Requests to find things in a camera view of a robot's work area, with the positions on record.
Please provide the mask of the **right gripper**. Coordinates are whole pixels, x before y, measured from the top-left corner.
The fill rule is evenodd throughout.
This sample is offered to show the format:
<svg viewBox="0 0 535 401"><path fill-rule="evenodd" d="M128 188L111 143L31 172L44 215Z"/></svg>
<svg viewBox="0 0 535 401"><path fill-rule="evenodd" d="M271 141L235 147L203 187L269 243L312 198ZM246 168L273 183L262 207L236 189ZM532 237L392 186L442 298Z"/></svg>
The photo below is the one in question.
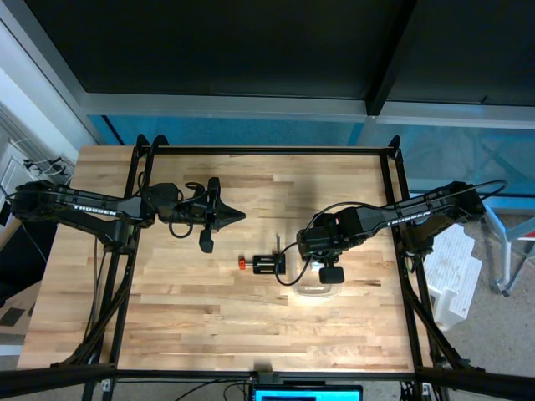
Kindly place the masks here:
<svg viewBox="0 0 535 401"><path fill-rule="evenodd" d="M321 256L318 261L321 267L318 271L322 284L342 284L345 281L344 269L338 265L338 255Z"/></svg>

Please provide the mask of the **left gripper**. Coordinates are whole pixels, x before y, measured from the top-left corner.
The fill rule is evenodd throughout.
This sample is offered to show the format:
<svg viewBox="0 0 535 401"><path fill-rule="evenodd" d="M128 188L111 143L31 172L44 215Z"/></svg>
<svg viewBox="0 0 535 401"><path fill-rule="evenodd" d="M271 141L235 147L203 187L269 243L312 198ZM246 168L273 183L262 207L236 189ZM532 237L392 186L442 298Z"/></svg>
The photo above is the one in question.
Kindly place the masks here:
<svg viewBox="0 0 535 401"><path fill-rule="evenodd" d="M243 212L226 205L220 199L221 186L217 177L212 177L208 181L206 209L204 212L203 229L200 233L199 245L204 253L212 253L214 241L211 238L212 232L218 232L219 229L229 226L233 223L246 219Z"/></svg>

